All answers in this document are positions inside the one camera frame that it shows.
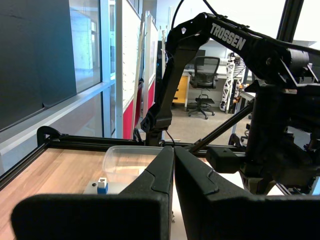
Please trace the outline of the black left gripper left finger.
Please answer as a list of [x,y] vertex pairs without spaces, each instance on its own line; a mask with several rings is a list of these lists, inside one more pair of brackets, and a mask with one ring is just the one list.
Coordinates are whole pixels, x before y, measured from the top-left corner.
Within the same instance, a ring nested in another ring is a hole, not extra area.
[[174,150],[164,147],[118,194],[38,194],[20,201],[10,220],[18,240],[168,240]]

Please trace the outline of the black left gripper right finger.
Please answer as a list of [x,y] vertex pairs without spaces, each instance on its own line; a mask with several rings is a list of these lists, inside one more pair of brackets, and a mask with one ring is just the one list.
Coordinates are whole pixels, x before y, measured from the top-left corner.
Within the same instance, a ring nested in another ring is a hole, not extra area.
[[176,147],[175,186],[189,240],[315,240],[320,199],[253,195]]

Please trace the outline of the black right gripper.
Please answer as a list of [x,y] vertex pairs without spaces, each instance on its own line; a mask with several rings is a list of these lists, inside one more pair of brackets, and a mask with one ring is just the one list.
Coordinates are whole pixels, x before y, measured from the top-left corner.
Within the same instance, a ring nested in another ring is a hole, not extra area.
[[241,172],[243,187],[255,195],[267,195],[276,183],[308,185],[311,178],[320,175],[320,164],[313,156],[289,140],[272,143],[254,157],[211,147],[206,159],[218,173]]

